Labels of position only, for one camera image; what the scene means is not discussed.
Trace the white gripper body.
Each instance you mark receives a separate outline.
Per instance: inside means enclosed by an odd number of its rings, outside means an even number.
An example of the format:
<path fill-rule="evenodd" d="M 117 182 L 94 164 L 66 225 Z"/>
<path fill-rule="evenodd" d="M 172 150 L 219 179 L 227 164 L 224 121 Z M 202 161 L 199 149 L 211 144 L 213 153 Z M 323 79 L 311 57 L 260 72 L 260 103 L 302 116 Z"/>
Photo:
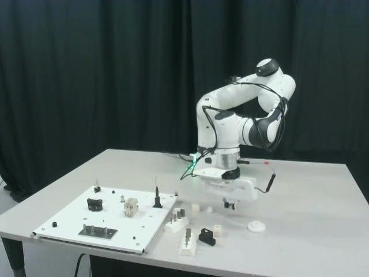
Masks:
<path fill-rule="evenodd" d="M 253 177 L 240 177 L 233 180 L 201 178 L 204 189 L 210 194 L 226 200 L 254 201 L 257 199 L 255 189 L 257 180 Z"/>

